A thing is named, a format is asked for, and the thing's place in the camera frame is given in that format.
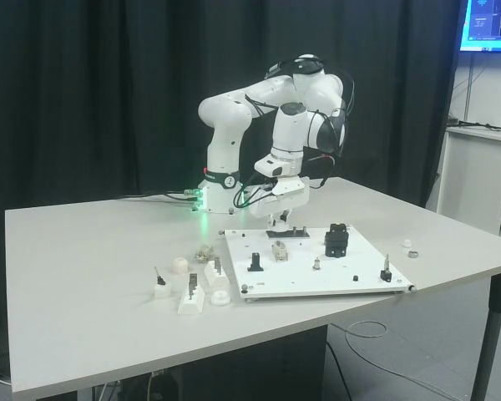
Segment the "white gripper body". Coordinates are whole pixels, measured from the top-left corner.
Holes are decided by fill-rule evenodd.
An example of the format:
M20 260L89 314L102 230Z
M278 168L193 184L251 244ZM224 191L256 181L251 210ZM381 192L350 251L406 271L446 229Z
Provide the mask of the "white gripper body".
M250 205L250 213L261 218L305 205L310 187L305 183L276 183L271 190L260 189Z

